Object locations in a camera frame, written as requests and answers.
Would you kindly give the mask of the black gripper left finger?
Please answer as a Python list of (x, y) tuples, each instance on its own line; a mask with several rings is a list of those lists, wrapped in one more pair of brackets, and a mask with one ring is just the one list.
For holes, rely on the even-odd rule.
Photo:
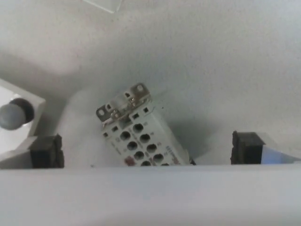
[(1, 169), (63, 169), (62, 137), (31, 136), (0, 154)]

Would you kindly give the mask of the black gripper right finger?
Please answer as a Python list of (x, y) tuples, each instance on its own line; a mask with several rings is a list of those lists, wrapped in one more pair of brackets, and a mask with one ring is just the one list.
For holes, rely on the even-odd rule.
[(232, 133), (231, 164), (300, 164), (301, 150), (279, 145), (266, 133)]

